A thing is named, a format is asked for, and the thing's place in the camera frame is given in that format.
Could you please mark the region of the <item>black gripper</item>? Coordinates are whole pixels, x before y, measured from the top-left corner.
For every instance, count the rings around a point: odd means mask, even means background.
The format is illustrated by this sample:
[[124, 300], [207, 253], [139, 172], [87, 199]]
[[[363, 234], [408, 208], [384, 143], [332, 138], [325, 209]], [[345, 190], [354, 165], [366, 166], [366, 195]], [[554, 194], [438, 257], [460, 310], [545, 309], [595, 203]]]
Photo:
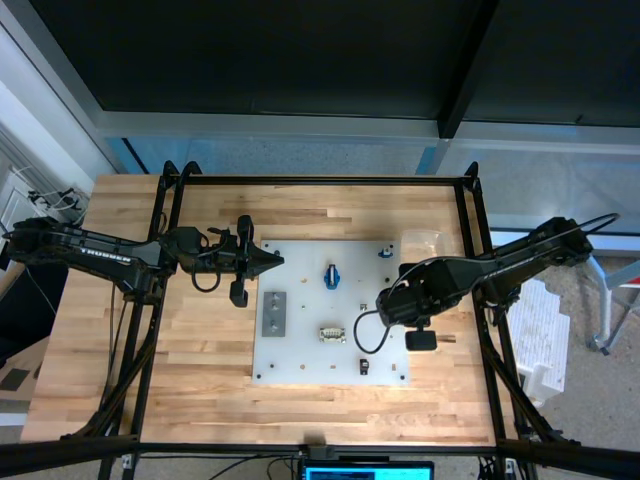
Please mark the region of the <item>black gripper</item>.
[[420, 286], [384, 289], [376, 299], [376, 308], [387, 329], [405, 329], [408, 351], [433, 351], [437, 348], [435, 332], [426, 330], [430, 318], [436, 314], [433, 299]]
[[254, 225], [249, 215], [241, 215], [238, 218], [235, 235], [232, 235], [229, 229], [220, 235], [217, 273], [235, 276], [229, 291], [229, 298], [235, 307], [246, 307], [248, 304], [248, 292], [245, 290], [244, 282], [248, 277], [250, 258], [254, 261], [250, 265], [251, 277], [258, 277], [284, 264], [284, 258], [280, 255], [253, 244], [253, 235]]

